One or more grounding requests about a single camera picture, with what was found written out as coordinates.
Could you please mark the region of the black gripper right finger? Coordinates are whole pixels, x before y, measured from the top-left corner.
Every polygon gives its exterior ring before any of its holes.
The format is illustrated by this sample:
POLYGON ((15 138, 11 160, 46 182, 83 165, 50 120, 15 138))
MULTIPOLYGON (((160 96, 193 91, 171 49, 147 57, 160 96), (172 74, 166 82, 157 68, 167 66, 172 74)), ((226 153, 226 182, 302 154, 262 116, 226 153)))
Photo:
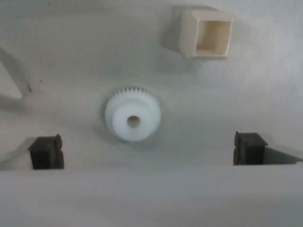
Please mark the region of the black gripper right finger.
POLYGON ((303 162, 303 151, 276 142, 271 136, 257 132, 236 131, 233 165, 292 165, 303 162))

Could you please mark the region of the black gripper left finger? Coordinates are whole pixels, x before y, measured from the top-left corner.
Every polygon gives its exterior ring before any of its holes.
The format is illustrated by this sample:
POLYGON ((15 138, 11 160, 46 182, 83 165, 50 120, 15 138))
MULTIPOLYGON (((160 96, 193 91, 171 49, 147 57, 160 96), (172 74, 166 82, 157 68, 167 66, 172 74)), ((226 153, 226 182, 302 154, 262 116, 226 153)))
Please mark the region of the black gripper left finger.
POLYGON ((0 155, 1 170, 64 169, 62 137, 39 136, 26 138, 16 150, 0 155))

